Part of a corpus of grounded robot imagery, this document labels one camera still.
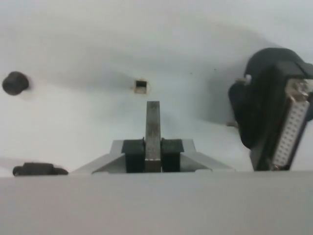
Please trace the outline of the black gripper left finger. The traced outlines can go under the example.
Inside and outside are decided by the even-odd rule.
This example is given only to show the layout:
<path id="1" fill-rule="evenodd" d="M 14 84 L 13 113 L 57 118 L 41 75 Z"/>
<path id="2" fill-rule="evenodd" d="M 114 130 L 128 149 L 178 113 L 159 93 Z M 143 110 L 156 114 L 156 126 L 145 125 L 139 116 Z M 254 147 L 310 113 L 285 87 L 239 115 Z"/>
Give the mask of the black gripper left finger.
<path id="1" fill-rule="evenodd" d="M 71 174 L 143 173 L 144 169 L 144 139 L 114 140 L 109 153 L 81 166 Z"/>

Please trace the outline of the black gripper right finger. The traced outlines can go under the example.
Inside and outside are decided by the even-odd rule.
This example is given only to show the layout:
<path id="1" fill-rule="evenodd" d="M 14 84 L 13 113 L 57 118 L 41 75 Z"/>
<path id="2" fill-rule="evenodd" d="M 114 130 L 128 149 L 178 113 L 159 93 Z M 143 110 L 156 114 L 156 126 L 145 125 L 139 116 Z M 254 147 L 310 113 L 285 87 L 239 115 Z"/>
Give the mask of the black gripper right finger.
<path id="1" fill-rule="evenodd" d="M 234 168 L 196 150 L 192 139 L 162 139 L 161 164 L 164 172 L 231 172 Z"/>

